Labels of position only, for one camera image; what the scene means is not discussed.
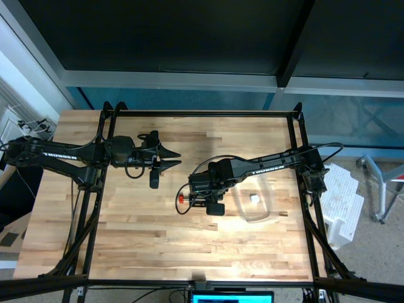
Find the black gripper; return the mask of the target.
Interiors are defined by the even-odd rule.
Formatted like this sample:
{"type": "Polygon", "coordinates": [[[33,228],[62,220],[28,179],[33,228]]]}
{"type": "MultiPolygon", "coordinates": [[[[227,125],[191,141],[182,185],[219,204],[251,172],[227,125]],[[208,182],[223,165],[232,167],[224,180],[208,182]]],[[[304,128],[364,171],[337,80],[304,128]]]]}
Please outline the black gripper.
{"type": "Polygon", "coordinates": [[[166,149],[158,138],[158,131],[152,131],[150,133],[142,133],[137,135],[137,138],[142,141],[140,147],[133,147],[131,153],[126,158],[126,175],[130,179],[139,179],[144,174],[146,169],[150,169],[149,185],[152,189],[158,189],[160,182],[160,172],[164,172],[176,165],[181,164],[180,160],[161,160],[160,158],[179,158],[181,154],[166,149]],[[131,175],[129,168],[140,168],[139,175],[131,175]]]}
{"type": "Polygon", "coordinates": [[[191,174],[188,181],[191,208],[205,208],[207,215],[224,216],[225,205],[221,201],[225,194],[225,188],[212,180],[208,171],[191,174]]]}

